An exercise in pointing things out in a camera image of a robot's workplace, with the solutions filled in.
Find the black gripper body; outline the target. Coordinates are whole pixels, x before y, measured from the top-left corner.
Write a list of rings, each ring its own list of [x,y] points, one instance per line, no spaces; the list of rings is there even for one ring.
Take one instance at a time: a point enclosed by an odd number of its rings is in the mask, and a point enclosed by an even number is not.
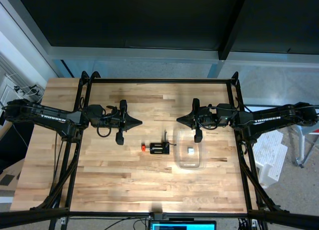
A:
[[[217,114],[211,112],[216,110],[217,107],[213,107],[211,104],[207,107],[201,107],[200,101],[197,98],[192,102],[192,114],[194,121],[195,136],[194,142],[200,143],[203,138],[202,128],[205,130],[215,130],[218,127]]]
[[[103,135],[102,137],[108,137],[111,134],[113,128],[118,129],[116,133],[115,141],[118,145],[124,144],[123,131],[125,130],[126,124],[126,114],[127,114],[127,101],[121,100],[120,106],[106,106],[107,109],[110,109],[111,112],[105,114],[101,119],[101,127],[108,128],[109,133]]]

